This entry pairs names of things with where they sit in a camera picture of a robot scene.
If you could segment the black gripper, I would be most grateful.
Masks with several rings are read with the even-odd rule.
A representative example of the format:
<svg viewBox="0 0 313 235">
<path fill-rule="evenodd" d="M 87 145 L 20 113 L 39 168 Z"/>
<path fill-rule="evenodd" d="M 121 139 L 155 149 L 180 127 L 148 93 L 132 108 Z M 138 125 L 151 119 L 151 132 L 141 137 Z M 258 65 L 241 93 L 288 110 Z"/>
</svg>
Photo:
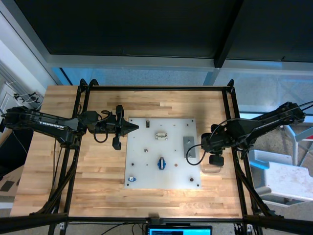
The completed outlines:
<svg viewBox="0 0 313 235">
<path fill-rule="evenodd" d="M 123 126 L 126 127 L 123 130 L 123 136 L 139 129 L 138 125 L 128 122 L 124 119 L 124 109 L 122 105 L 117 105 L 115 110 L 115 115 L 108 111 L 102 110 L 101 114 L 106 115 L 105 117 L 101 117 L 96 122 L 95 129 L 94 129 L 94 140 L 97 143 L 104 143 L 108 139 L 109 134 L 115 134 L 115 137 L 112 140 L 112 146 L 115 150 L 121 149 L 121 142 L 120 136 L 122 135 L 122 120 Z M 96 134 L 105 134 L 106 137 L 103 141 L 99 141 L 96 137 Z"/>
<path fill-rule="evenodd" d="M 223 150 L 228 146 L 229 139 L 225 133 L 204 133 L 201 135 L 201 148 L 205 153 L 210 153 L 209 164 L 223 167 Z"/>
</svg>

